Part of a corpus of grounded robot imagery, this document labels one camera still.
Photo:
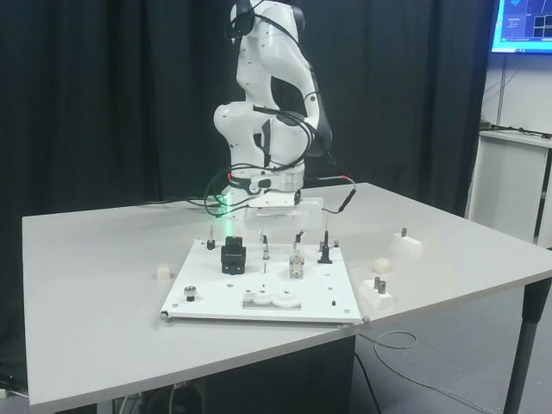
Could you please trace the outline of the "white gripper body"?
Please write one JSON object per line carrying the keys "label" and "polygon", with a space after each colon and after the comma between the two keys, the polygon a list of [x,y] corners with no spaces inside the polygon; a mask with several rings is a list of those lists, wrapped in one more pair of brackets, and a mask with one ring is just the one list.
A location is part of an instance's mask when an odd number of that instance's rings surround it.
{"label": "white gripper body", "polygon": [[292,231],[317,229],[323,221],[323,198],[258,197],[249,201],[244,214],[247,229],[289,229]]}

